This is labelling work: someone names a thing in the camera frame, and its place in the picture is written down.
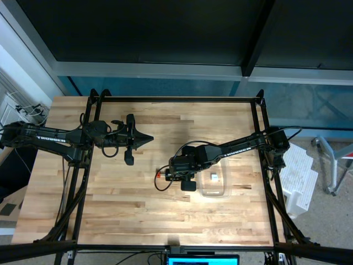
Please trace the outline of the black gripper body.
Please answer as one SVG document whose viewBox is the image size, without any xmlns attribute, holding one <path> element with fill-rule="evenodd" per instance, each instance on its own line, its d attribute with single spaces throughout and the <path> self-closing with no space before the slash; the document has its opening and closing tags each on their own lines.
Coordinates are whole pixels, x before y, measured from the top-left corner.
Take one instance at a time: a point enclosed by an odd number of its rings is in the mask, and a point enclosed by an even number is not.
<svg viewBox="0 0 353 265">
<path fill-rule="evenodd" d="M 185 146 L 181 155 L 169 159 L 168 180 L 181 182 L 182 191 L 196 191 L 196 182 L 192 181 L 196 172 L 195 151 L 196 147 Z"/>
<path fill-rule="evenodd" d="M 117 125 L 117 129 L 112 132 L 111 137 L 114 147 L 126 147 L 124 161 L 128 166 L 133 166 L 134 157 L 132 155 L 132 149 L 134 147 L 134 133 L 136 128 L 134 115 L 127 115 L 126 124 L 121 120 L 113 120 L 111 123 Z"/>
</svg>

